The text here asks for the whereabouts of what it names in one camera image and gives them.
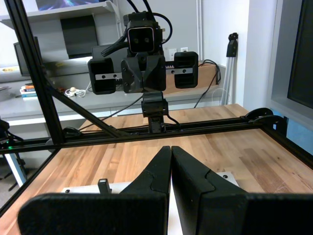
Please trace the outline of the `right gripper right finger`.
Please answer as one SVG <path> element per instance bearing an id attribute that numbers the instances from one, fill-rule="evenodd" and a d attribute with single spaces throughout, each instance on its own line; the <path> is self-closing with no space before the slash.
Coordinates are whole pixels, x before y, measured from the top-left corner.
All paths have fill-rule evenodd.
<path id="1" fill-rule="evenodd" d="M 310 235 L 311 194 L 249 193 L 178 146 L 172 184 L 185 235 Z"/>

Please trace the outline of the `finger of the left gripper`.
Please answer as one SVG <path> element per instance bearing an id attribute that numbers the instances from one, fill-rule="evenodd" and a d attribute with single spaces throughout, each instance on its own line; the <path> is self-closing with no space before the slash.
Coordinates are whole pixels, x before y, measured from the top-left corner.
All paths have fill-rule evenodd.
<path id="1" fill-rule="evenodd" d="M 143 75 L 143 89 L 148 92 L 166 89 L 166 66 L 163 55 L 149 55 Z"/>
<path id="2" fill-rule="evenodd" d="M 121 62 L 122 84 L 127 94 L 144 93 L 143 75 L 137 57 L 127 57 Z"/>

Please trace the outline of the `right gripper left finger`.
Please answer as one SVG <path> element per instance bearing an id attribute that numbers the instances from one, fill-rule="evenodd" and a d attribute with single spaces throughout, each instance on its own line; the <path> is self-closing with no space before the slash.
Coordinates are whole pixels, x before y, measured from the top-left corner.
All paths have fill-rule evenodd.
<path id="1" fill-rule="evenodd" d="M 170 180 L 164 146 L 120 193 L 41 194 L 20 208 L 18 227 L 22 235 L 165 235 Z"/>

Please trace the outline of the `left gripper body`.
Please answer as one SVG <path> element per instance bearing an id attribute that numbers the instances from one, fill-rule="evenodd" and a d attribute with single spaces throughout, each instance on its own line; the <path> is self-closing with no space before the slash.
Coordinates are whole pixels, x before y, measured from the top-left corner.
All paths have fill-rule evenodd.
<path id="1" fill-rule="evenodd" d="M 95 94 L 112 94 L 116 91 L 117 85 L 121 85 L 123 89 L 121 67 L 120 72 L 115 72 L 113 61 L 109 57 L 112 52 L 120 49 L 121 46 L 112 48 L 107 52 L 107 56 L 105 58 L 91 59 L 88 62 L 90 83 L 92 86 L 92 91 Z M 163 55 L 162 47 L 128 47 L 127 56 L 125 58 L 137 57 L 139 60 L 140 70 L 142 72 L 142 75 L 144 75 L 144 72 L 146 70 L 147 57 L 149 55 Z M 196 52 L 177 52 L 174 55 L 173 61 L 167 62 L 165 60 L 165 66 L 166 76 L 168 74 L 172 74 L 174 76 L 174 85 L 176 88 L 188 89 L 194 88 L 198 85 L 198 54 Z"/>

